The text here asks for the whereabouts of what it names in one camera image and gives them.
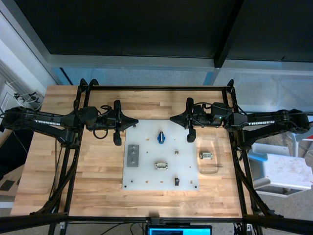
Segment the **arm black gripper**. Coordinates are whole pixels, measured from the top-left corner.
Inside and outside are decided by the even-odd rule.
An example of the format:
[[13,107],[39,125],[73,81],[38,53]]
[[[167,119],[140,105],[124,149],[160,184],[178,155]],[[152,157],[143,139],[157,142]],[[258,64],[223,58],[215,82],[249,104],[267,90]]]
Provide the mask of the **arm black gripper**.
[[[139,123],[138,119],[128,117],[121,112],[120,100],[114,101],[113,108],[109,105],[102,105],[101,109],[106,111],[97,116],[94,123],[94,136],[102,140],[107,137],[109,130],[114,130],[113,142],[116,146],[121,146],[122,139],[120,131],[125,131],[130,127],[136,126]],[[103,137],[97,136],[96,131],[98,130],[104,130],[105,135]]]
[[207,127],[212,123],[212,117],[205,109],[209,109],[204,102],[194,104],[193,98],[187,98],[186,111],[179,115],[170,117],[170,121],[189,130],[187,142],[192,143],[196,139],[194,126]]

